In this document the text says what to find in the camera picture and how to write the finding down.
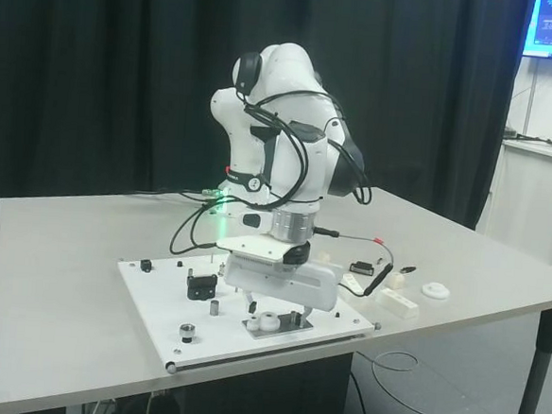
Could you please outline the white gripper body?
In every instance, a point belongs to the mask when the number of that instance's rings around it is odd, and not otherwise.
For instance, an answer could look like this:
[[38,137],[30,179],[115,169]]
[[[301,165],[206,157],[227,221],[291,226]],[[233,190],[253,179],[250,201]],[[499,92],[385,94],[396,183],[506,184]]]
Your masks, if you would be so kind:
[[336,306],[342,270],[341,266],[318,261],[295,266],[230,255],[224,281],[243,291],[331,311]]

